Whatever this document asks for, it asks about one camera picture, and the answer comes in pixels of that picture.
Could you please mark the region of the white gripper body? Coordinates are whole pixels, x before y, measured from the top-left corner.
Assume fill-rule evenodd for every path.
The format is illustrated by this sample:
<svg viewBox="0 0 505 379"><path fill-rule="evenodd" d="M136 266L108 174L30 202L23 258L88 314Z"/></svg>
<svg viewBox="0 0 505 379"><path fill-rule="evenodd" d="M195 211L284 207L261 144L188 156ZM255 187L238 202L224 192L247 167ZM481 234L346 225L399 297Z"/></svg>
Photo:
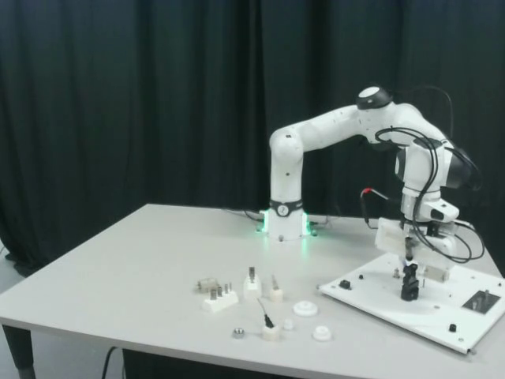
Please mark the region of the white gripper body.
<svg viewBox="0 0 505 379"><path fill-rule="evenodd" d="M402 258L407 258L409 247L415 261L445 261L455 257L454 235L424 235L420 238L411 225L402 226L399 220L379 218L375 244L379 250Z"/></svg>

